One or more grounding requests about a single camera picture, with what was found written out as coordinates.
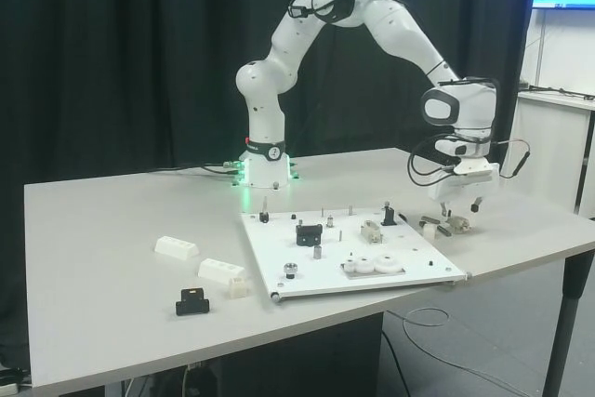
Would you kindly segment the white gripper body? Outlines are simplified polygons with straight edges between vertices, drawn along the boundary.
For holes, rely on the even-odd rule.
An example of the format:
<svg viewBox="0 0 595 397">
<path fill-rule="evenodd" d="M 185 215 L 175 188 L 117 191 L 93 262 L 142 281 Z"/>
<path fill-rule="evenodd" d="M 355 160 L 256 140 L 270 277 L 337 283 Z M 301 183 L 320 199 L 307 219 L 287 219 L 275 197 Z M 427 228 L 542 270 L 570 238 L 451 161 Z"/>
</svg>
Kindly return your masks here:
<svg viewBox="0 0 595 397">
<path fill-rule="evenodd" d="M 428 196 L 436 203 L 450 203 L 458 199 L 484 198 L 497 192 L 499 165 L 489 165 L 486 172 L 473 175 L 453 175 L 429 186 Z"/>
</svg>

